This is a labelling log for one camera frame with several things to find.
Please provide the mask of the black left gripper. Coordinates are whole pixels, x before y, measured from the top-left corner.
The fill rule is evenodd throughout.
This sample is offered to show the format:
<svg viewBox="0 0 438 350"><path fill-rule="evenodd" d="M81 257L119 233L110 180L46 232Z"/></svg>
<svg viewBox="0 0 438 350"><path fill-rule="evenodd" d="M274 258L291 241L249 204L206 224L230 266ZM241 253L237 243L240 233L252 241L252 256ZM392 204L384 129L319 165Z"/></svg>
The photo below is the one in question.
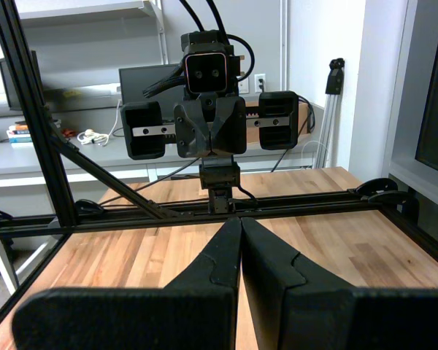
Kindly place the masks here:
<svg viewBox="0 0 438 350"><path fill-rule="evenodd" d="M133 160L161 158L168 136L174 136L181 158L243 154L250 128L258 130L262 149L292 149L297 145L299 97L294 92L262 93L253 111L255 117L239 96L208 94L175 104L173 121L165 122L157 101L126 104L121 119L128 156Z"/></svg>

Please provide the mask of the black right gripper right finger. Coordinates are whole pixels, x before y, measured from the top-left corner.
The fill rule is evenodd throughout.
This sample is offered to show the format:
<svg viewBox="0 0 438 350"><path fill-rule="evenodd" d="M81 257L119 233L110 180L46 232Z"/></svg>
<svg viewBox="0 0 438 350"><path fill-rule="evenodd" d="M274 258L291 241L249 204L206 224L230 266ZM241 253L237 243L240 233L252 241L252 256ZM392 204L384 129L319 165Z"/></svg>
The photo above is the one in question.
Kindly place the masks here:
<svg viewBox="0 0 438 350"><path fill-rule="evenodd" d="M260 349L438 349L438 289L355 287L252 218L242 232Z"/></svg>

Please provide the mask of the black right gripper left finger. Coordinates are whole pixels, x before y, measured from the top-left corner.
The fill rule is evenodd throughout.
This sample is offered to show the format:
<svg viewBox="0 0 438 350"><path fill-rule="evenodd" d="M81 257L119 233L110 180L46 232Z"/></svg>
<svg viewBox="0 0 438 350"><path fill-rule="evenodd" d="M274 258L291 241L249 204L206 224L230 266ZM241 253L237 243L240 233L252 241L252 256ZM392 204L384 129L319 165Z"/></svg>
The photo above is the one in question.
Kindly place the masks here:
<svg viewBox="0 0 438 350"><path fill-rule="evenodd" d="M53 288L12 319L17 349L234 349L242 223L225 222L163 288Z"/></svg>

